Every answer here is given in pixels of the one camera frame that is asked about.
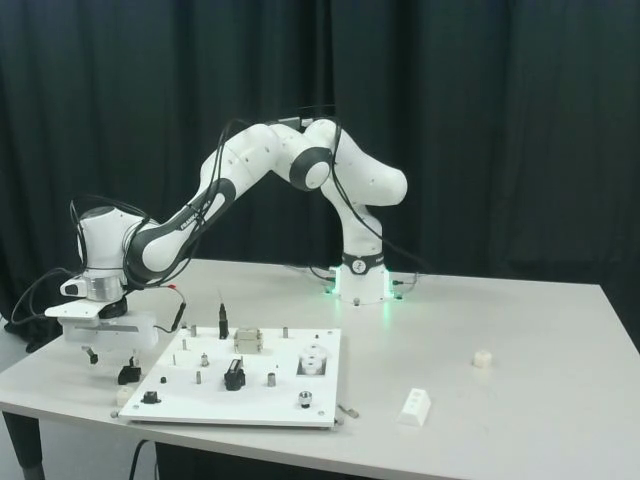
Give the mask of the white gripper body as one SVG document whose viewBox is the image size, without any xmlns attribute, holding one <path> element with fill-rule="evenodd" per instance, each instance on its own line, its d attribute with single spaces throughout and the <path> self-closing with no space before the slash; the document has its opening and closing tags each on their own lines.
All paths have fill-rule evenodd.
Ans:
<svg viewBox="0 0 640 480">
<path fill-rule="evenodd" d="M 158 342 L 156 317 L 150 312 L 129 311 L 123 316 L 101 319 L 63 318 L 64 339 L 93 350 L 149 350 Z"/>
</svg>

